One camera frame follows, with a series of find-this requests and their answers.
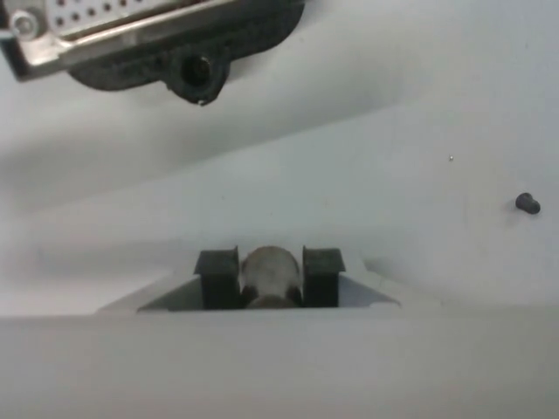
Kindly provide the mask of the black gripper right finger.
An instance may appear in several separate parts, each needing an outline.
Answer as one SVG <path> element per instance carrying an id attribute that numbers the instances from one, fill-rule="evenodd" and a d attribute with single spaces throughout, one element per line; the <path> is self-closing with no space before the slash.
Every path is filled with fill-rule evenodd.
<path id="1" fill-rule="evenodd" d="M 379 285 L 358 281 L 348 273 L 339 248 L 302 249 L 303 304 L 306 308 L 364 308 L 388 304 L 397 299 L 379 290 Z"/>

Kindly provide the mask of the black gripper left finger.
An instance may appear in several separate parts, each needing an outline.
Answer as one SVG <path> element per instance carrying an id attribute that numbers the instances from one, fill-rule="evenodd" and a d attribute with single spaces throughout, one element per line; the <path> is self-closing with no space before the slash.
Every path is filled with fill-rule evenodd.
<path id="1" fill-rule="evenodd" d="M 139 312 L 226 311 L 240 308 L 238 248 L 201 251 L 194 278 L 140 306 Z"/>

